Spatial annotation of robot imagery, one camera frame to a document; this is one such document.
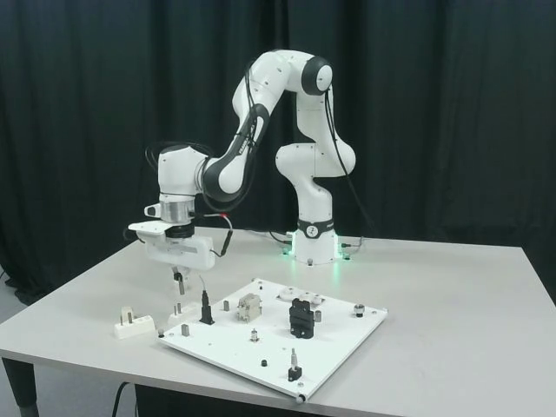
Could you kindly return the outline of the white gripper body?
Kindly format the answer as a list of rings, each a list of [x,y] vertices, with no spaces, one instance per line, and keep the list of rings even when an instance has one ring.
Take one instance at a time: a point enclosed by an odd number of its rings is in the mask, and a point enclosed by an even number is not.
[[[212,250],[213,240],[205,236],[146,243],[150,259],[181,267],[213,267]]]

